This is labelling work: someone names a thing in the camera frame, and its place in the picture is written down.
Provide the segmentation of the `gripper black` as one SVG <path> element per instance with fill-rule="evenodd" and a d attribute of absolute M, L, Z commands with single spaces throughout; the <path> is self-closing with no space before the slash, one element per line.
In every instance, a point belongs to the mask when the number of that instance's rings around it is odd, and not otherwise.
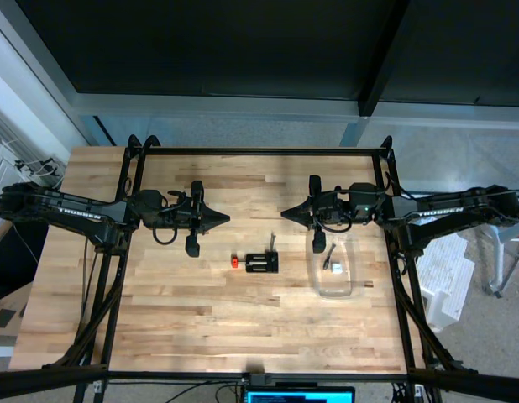
<path fill-rule="evenodd" d="M 341 187 L 334 191 L 322 191 L 319 175 L 309 178 L 309 198 L 303 203 L 282 211 L 281 216 L 306 229 L 310 228 L 312 219 L 312 251 L 314 254 L 323 253 L 326 248 L 326 233 L 341 234 L 348 231 L 348 216 L 344 210 L 343 201 L 338 197 Z"/>
<path fill-rule="evenodd" d="M 186 236 L 185 251 L 189 257 L 198 258 L 200 255 L 200 245 L 197 236 L 201 232 L 202 206 L 204 200 L 204 187 L 201 181 L 191 183 L 191 194 L 185 198 L 184 204 L 178 208 L 176 213 L 176 229 L 188 230 Z M 230 216 L 211 209 L 204 204 L 205 231 L 208 232 L 215 227 L 221 226 L 230 221 Z"/>

